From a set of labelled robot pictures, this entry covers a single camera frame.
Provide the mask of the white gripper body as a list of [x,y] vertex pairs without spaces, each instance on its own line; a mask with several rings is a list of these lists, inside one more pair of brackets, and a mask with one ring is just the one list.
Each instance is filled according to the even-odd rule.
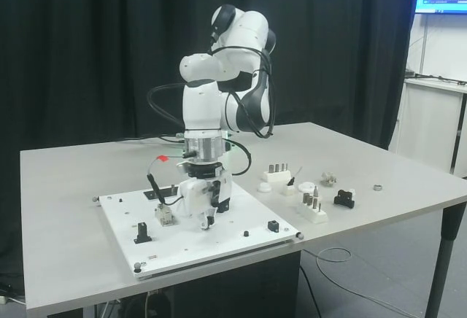
[[224,213],[230,209],[232,176],[210,179],[190,178],[179,185],[182,213],[207,223],[208,214]]

